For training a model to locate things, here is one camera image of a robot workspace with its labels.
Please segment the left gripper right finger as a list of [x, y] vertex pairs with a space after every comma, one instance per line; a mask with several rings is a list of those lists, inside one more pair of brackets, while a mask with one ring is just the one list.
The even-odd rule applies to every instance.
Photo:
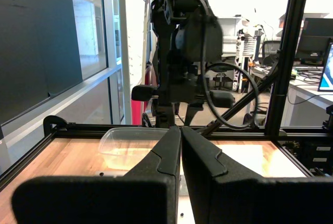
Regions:
[[265, 178], [195, 130], [181, 133], [196, 223], [332, 223], [332, 178]]

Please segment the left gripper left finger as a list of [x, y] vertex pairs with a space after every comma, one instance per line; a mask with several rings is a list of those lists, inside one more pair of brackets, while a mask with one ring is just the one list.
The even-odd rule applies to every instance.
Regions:
[[181, 132], [171, 127], [121, 177], [48, 176], [20, 184], [11, 198], [18, 223], [176, 223]]

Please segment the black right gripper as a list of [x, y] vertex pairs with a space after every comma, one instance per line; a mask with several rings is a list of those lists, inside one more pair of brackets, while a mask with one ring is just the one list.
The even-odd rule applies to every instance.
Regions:
[[152, 29], [157, 36], [157, 85], [137, 85], [132, 100], [146, 102], [156, 98], [157, 128], [175, 126], [174, 103], [187, 103], [184, 126], [190, 126], [203, 103], [210, 96], [215, 107], [230, 108], [235, 99], [230, 92], [210, 90], [205, 72], [206, 64], [217, 64], [222, 57], [223, 31], [216, 18], [202, 22], [188, 18], [168, 23], [158, 19]]

